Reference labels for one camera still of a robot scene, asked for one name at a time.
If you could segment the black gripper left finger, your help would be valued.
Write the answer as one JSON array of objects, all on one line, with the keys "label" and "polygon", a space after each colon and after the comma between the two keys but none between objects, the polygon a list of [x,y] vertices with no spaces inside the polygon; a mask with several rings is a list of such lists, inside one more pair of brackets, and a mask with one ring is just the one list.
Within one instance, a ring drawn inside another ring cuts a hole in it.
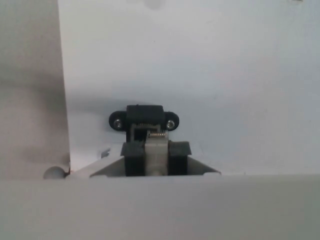
[{"label": "black gripper left finger", "polygon": [[76,178],[141,177],[145,175],[145,153],[142,143],[117,142],[100,150],[77,151],[74,155]]}]

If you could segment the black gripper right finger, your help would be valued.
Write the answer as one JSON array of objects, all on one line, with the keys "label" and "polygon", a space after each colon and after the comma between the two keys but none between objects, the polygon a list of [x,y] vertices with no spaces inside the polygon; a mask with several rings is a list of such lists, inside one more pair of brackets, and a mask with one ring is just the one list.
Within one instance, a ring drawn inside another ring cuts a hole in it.
[{"label": "black gripper right finger", "polygon": [[205,174],[223,173],[208,164],[202,159],[192,156],[192,150],[188,141],[168,142],[168,163],[167,171],[169,176],[203,176]]}]

